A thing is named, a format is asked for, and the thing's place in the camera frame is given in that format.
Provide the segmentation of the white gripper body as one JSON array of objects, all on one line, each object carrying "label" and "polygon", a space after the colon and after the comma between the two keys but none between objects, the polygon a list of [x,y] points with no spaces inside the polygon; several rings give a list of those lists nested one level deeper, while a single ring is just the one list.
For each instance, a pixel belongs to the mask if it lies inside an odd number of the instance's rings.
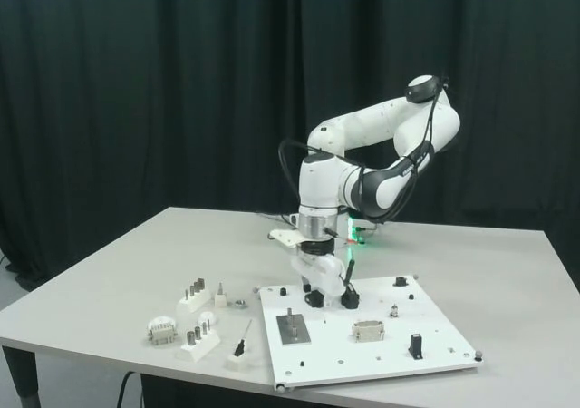
[{"label": "white gripper body", "polygon": [[334,255],[298,254],[292,257],[292,268],[325,296],[343,293],[343,262]]}]

